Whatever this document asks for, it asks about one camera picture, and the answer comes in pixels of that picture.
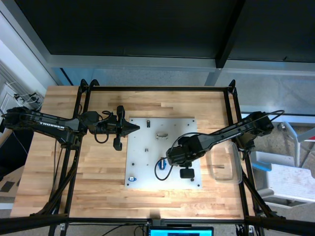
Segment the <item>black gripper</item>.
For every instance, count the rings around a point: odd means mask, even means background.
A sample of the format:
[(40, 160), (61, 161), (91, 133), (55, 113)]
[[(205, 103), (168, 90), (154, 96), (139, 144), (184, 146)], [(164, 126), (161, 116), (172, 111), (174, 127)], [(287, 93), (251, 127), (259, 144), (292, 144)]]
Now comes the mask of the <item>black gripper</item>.
[[(125, 110), (122, 105), (117, 107), (116, 115), (113, 115), (108, 119), (108, 134), (116, 135), (113, 140), (113, 147), (116, 151), (122, 150), (121, 136), (123, 129), (123, 119), (125, 118)], [(125, 120), (125, 136), (137, 131), (140, 129), (140, 126), (130, 123)]]
[(185, 157), (172, 157), (172, 165), (179, 166), (183, 168), (191, 168), (193, 161), (196, 159), (185, 158)]

